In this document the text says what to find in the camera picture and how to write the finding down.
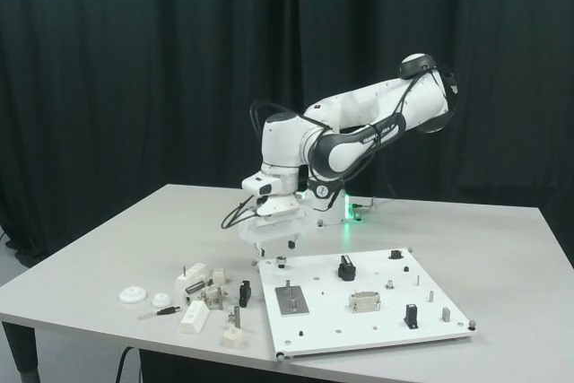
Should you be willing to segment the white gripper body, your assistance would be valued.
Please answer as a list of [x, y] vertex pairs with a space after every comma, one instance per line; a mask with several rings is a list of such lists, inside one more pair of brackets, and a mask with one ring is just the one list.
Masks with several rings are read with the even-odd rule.
[[250, 207], [237, 220], [239, 238], [248, 244], [262, 244], [301, 235], [315, 227], [315, 216], [306, 206], [269, 213], [262, 205]]

